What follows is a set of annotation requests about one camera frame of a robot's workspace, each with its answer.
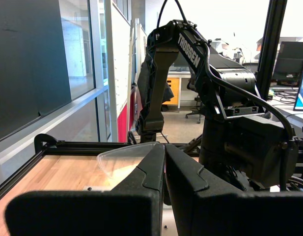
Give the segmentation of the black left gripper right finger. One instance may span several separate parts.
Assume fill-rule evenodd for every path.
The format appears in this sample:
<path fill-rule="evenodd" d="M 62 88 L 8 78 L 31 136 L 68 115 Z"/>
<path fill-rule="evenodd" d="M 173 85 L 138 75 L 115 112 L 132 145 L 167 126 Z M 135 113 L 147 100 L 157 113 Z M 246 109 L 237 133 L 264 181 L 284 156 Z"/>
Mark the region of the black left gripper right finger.
<path fill-rule="evenodd" d="M 167 144 L 166 182 L 181 236 L 303 236 L 303 192 L 244 192 Z"/>

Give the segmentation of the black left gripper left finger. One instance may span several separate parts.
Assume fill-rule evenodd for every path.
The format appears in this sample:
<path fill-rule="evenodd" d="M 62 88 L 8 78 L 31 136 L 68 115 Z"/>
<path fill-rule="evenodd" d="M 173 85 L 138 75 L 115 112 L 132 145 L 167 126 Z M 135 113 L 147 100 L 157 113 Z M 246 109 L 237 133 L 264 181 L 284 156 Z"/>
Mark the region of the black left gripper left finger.
<path fill-rule="evenodd" d="M 5 210 L 12 236 L 159 236 L 165 148 L 156 144 L 110 191 L 31 191 Z"/>

